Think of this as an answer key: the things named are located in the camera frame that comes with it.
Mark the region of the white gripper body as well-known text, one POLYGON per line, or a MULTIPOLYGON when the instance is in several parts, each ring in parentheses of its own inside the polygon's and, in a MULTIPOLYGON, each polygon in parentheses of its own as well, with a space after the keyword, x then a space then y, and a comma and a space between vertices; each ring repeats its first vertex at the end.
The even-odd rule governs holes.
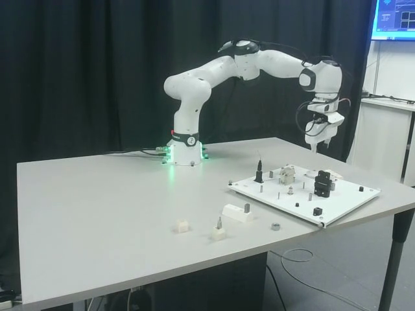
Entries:
POLYGON ((344 117, 338 112, 315 114, 305 127, 305 142, 325 143, 326 139, 336 136, 338 127, 343 122, 344 117))

